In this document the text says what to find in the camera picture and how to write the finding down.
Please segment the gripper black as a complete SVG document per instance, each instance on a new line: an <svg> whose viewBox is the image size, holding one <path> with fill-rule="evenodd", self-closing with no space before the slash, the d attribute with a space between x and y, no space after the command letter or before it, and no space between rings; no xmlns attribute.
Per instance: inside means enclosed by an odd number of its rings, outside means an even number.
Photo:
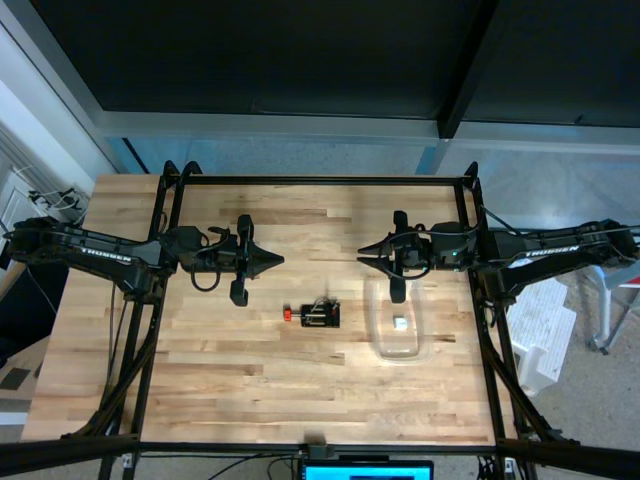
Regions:
<svg viewBox="0 0 640 480"><path fill-rule="evenodd" d="M236 234L218 227L211 227L210 231L218 233L220 239L215 244L201 248L194 255L192 285L196 290L208 293L218 287L223 273L233 273L236 278L230 284L230 299L235 306L246 307L249 298L245 287L247 277L254 279L283 264L284 257L264 250L253 241L254 224L248 214L238 217ZM214 283L210 287L199 285L197 273L214 273Z"/></svg>
<svg viewBox="0 0 640 480"><path fill-rule="evenodd" d="M419 271L410 275L411 279L419 279L430 269L430 242L420 235L426 231L422 223L410 226L406 212L396 210L393 214L395 233L388 234L383 240L357 250L361 255L392 255L388 257L360 257L359 261L375 270L392 276L390 280L391 301L394 304L404 303L406 300L406 271Z"/></svg>

